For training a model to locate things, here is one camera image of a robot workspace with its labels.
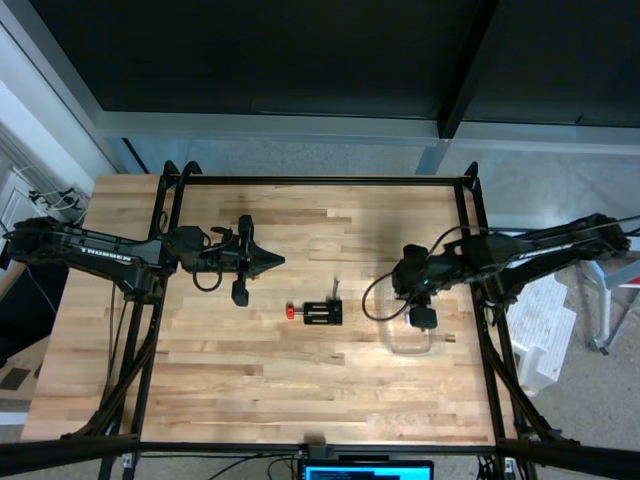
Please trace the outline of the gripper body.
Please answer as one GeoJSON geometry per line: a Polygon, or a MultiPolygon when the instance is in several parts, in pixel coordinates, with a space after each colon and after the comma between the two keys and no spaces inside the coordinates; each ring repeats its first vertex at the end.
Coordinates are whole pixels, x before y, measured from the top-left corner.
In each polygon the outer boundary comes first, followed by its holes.
{"type": "Polygon", "coordinates": [[[415,244],[403,248],[403,258],[392,271],[392,286],[398,300],[406,302],[409,325],[419,330],[438,326],[436,311],[431,307],[430,280],[423,270],[429,250],[415,244]]]}
{"type": "Polygon", "coordinates": [[[251,264],[251,245],[254,239],[254,223],[250,215],[242,215],[238,220],[236,234],[230,228],[211,227],[210,231],[221,236],[221,241],[205,250],[207,261],[212,271],[217,274],[216,283],[207,287],[206,292],[217,290],[224,273],[235,273],[236,280],[232,283],[231,298],[236,306],[247,306],[249,292],[246,279],[249,277],[251,264]]]}

